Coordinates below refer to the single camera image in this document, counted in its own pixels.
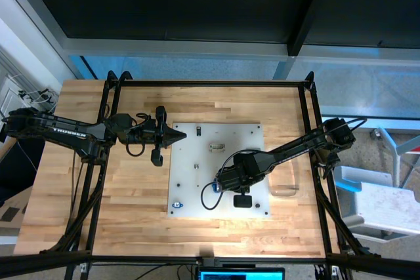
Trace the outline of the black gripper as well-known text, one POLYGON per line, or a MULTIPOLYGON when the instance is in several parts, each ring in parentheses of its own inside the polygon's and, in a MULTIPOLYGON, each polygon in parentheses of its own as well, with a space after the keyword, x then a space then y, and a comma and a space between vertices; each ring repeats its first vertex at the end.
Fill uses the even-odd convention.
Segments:
POLYGON ((154 166, 163 165, 163 157, 161 156, 161 148, 163 146, 163 128, 165 126, 165 146, 171 146, 175 142, 181 141, 186 138, 186 134, 169 127, 166 124, 167 113, 163 106, 158 106, 155 112, 155 118, 150 116, 145 122, 141 124, 140 139, 141 144, 153 145, 154 149, 151 152, 151 162, 154 166))
POLYGON ((244 163, 224 167, 216 175, 216 182, 221 191, 235 193, 250 193, 250 187, 260 182, 260 174, 254 169, 245 166, 244 163))

